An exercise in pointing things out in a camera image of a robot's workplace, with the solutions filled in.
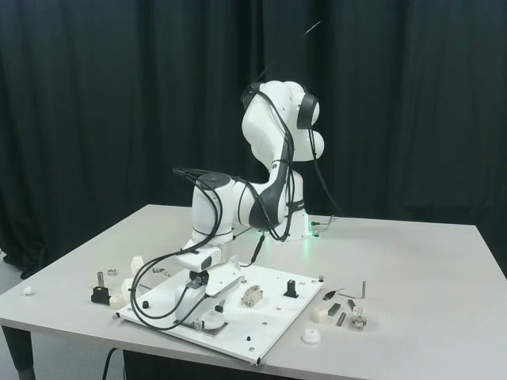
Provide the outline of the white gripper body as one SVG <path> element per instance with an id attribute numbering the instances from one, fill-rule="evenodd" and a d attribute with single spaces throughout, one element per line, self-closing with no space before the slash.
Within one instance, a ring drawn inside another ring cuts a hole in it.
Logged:
<path id="1" fill-rule="evenodd" d="M 215 306 L 226 299 L 226 291 L 209 295 L 207 286 L 188 283 L 177 289 L 173 316 L 181 324 L 192 324 L 196 318 L 201 318 L 202 324 L 222 324 L 224 318 Z"/>

